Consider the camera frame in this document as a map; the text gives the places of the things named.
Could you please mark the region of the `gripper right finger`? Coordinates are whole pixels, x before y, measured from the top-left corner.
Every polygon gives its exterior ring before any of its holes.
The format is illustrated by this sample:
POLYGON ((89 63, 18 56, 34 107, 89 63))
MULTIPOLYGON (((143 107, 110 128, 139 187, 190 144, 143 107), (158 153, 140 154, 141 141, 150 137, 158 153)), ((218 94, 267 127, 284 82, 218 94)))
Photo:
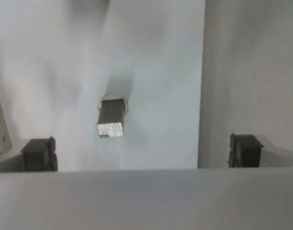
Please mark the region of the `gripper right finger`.
POLYGON ((232 133, 228 167, 293 167, 293 151, 275 146, 264 135, 232 133))

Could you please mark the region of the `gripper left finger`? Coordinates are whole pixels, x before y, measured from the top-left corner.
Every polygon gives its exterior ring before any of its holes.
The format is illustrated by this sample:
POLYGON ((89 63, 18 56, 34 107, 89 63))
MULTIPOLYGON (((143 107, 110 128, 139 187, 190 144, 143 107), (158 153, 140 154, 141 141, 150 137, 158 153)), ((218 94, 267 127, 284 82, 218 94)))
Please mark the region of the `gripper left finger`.
POLYGON ((56 140, 24 139, 0 155, 0 172, 57 172, 56 140))

